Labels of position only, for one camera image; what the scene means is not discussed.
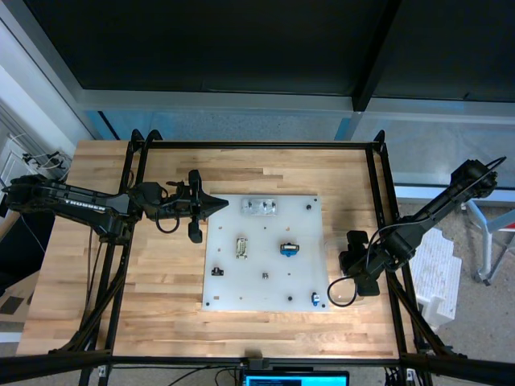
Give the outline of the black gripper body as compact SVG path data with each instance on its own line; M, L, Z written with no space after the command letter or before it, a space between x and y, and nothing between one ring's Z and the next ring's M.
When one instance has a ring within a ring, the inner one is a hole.
M349 231L348 246L350 253L350 266L348 273L352 276L361 297L376 297L380 294L377 283L378 273L368 268L368 259L371 254L369 236L365 231Z
M200 244L203 233L200 230L200 189L202 181L198 170L188 172L188 185L185 182L167 182L167 185L175 187L175 193L171 197L171 213L175 219L175 226L167 234L178 230L180 220L189 218L187 234L194 244Z

